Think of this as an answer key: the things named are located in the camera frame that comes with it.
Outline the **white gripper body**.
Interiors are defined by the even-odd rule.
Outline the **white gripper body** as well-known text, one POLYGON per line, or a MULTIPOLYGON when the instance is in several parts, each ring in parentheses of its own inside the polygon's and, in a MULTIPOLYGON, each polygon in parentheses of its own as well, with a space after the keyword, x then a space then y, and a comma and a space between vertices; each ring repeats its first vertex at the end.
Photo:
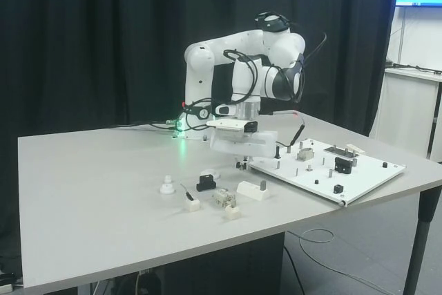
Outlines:
POLYGON ((276 153, 277 131, 258 131, 241 137, 215 131, 210 148, 214 151, 249 157, 272 158, 276 153))

